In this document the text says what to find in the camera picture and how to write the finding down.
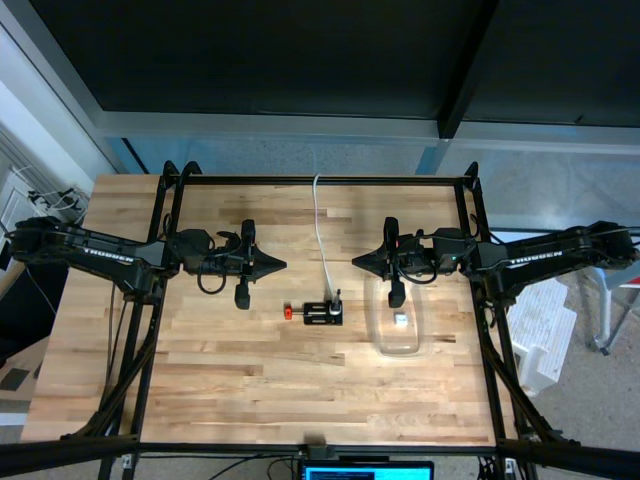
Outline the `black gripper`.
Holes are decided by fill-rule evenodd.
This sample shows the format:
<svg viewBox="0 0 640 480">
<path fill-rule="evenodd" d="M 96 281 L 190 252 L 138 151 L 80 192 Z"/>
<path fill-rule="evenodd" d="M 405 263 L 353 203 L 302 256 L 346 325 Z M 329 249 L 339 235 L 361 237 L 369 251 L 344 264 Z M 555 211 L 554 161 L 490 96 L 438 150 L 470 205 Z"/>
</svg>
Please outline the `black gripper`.
<svg viewBox="0 0 640 480">
<path fill-rule="evenodd" d="M 241 225 L 241 261 L 239 266 L 239 283 L 236 285 L 234 301 L 238 309 L 250 308 L 249 277 L 252 274 L 253 247 L 255 244 L 255 222 L 246 219 Z M 255 281 L 287 268 L 286 262 L 268 255 L 255 247 Z"/>
<path fill-rule="evenodd" d="M 387 258 L 388 280 L 391 282 L 388 303 L 390 307 L 401 307 L 406 299 L 406 294 L 405 285 L 400 280 L 397 259 L 399 223 L 396 218 L 385 219 L 383 235 L 384 244 L 374 251 L 355 257 L 352 265 L 385 280 L 385 260 Z"/>
</svg>

